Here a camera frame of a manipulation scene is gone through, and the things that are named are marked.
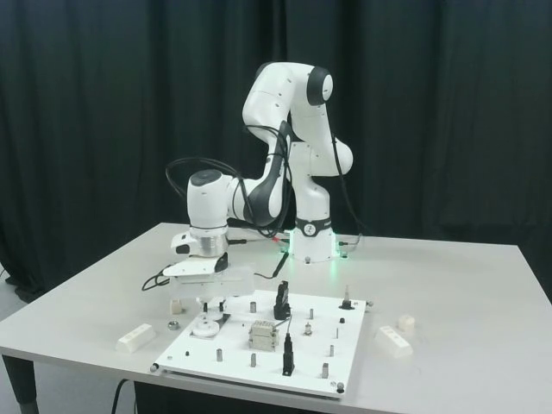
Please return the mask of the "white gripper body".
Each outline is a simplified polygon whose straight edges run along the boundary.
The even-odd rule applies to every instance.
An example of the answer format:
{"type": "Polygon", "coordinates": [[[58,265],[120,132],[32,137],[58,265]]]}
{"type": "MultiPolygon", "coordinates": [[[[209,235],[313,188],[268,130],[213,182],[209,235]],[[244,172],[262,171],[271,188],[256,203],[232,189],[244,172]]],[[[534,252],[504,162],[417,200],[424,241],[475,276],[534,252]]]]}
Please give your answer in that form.
{"type": "Polygon", "coordinates": [[[220,273],[172,277],[172,298],[233,297],[254,292],[254,269],[250,266],[228,267],[220,273]]]}

